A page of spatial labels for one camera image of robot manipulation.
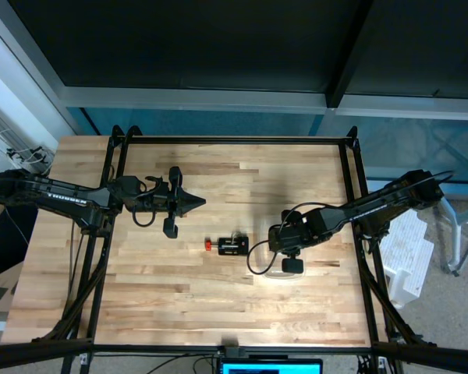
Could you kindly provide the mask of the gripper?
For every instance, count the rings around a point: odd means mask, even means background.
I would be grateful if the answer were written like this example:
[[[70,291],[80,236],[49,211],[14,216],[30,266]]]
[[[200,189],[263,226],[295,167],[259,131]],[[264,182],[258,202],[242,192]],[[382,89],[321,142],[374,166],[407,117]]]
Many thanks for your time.
[[[304,261],[300,258],[300,256],[300,252],[285,254],[285,257],[282,259],[282,272],[290,274],[303,274]]]
[[[168,216],[163,222],[163,232],[168,238],[177,238],[177,217],[184,217],[191,210],[206,204],[206,199],[192,195],[182,186],[183,176],[179,167],[172,167],[168,173],[168,182],[159,178],[153,191],[153,208],[155,212],[165,212]]]

